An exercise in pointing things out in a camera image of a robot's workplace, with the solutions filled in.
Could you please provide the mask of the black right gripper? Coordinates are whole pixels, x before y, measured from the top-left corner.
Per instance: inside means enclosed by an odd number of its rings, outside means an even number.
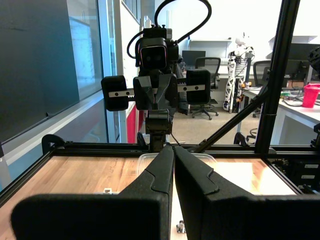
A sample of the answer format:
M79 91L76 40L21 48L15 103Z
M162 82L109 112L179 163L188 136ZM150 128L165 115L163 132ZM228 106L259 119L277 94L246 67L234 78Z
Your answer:
M189 105L203 105L211 99L211 73L206 69L186 72L185 78L177 78L174 73L153 76L138 76L133 79L133 87L127 88L123 75L108 76L101 80L105 108L110 112L124 111L129 102L143 111L158 111L177 108L179 94L186 94Z

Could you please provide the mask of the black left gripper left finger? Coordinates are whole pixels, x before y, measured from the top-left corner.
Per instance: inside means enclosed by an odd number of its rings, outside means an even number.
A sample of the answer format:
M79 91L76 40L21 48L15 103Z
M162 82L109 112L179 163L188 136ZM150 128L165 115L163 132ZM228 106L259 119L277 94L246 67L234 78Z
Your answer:
M118 194L38 194L12 210L18 240L168 240L175 153L165 146Z

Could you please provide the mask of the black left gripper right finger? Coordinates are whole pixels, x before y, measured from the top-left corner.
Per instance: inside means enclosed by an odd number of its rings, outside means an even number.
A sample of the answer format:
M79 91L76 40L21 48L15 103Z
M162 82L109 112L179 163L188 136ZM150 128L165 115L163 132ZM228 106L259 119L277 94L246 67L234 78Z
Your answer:
M182 147L175 186L190 240L317 240L320 197L254 195Z

